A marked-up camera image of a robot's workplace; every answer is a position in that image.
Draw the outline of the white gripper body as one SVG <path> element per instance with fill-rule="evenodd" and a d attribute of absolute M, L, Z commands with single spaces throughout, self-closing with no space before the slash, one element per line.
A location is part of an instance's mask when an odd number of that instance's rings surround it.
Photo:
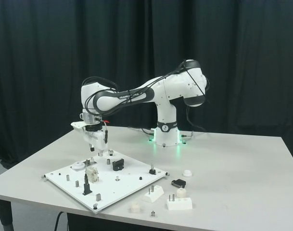
<path fill-rule="evenodd" d="M 83 130 L 84 140 L 88 144 L 92 144 L 96 153 L 100 150 L 106 151 L 108 149 L 108 130 L 87 131 Z"/>

